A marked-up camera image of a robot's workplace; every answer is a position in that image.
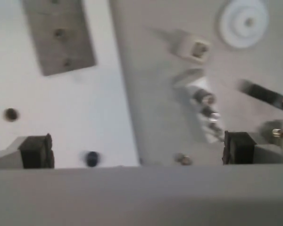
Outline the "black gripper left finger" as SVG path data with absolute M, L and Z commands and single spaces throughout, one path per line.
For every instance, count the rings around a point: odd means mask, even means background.
M 53 169 L 55 156 L 52 137 L 17 137 L 6 149 L 0 150 L 0 170 Z

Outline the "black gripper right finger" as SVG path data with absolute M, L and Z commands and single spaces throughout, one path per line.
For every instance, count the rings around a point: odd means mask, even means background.
M 283 164 L 283 130 L 225 132 L 224 165 Z

